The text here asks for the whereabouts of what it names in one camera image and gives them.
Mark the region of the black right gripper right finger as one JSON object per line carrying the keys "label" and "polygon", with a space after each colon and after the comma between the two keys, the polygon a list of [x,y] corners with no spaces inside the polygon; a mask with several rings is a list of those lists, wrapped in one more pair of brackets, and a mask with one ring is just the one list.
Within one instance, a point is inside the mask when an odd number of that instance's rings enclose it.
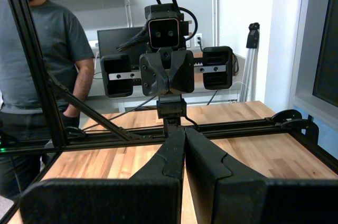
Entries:
{"label": "black right gripper right finger", "polygon": [[186,171],[198,223],[334,223],[337,180],[270,179],[188,128]]}

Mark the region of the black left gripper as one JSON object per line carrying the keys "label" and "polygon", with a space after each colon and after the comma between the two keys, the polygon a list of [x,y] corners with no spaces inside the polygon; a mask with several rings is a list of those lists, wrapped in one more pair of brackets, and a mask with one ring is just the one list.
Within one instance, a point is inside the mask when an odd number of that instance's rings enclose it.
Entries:
{"label": "black left gripper", "polygon": [[228,46],[205,48],[199,58],[191,50],[160,49],[141,54],[138,59],[136,67],[127,54],[107,55],[101,59],[106,96],[130,96],[134,86],[141,86],[145,96],[192,93],[196,74],[202,75],[207,90],[232,86],[233,51]]}

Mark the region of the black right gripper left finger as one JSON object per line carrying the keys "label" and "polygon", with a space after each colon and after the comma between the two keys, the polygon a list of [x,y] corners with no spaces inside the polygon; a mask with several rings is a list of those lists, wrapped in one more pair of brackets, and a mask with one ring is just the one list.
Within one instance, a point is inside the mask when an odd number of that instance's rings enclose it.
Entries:
{"label": "black right gripper left finger", "polygon": [[24,192],[23,223],[180,223],[185,131],[129,179],[48,179]]}

